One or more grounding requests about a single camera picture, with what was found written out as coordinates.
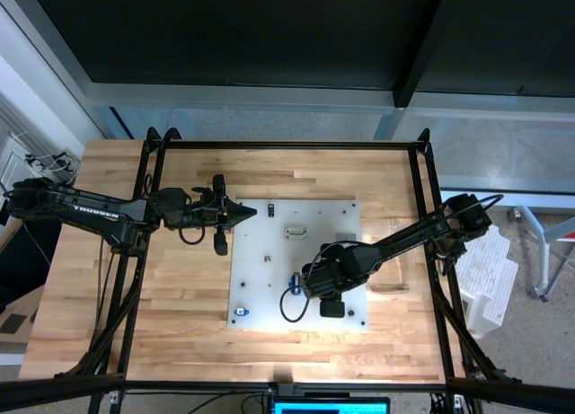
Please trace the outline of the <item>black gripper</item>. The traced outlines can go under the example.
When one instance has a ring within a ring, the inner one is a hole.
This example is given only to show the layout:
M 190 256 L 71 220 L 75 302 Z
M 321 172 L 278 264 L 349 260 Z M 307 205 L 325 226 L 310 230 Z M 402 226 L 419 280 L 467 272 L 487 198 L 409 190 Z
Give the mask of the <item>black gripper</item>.
M 346 276 L 339 263 L 327 265 L 306 264 L 302 268 L 305 297 L 319 299 L 319 314 L 323 318 L 343 318 L 345 303 L 341 300 Z
M 210 226 L 216 228 L 213 236 L 214 249 L 218 256 L 226 256 L 228 253 L 228 246 L 225 235 L 225 224 L 227 222 L 226 216 L 226 184 L 225 178 L 222 174 L 217 174 L 213 177 L 213 193 L 214 198 L 207 207 L 207 221 Z M 257 215 L 257 210 L 252 207 L 247 207 L 242 203 L 235 203 L 232 199 L 228 199 L 228 213 L 232 214 L 228 217 L 228 228 L 232 229 L 254 216 Z

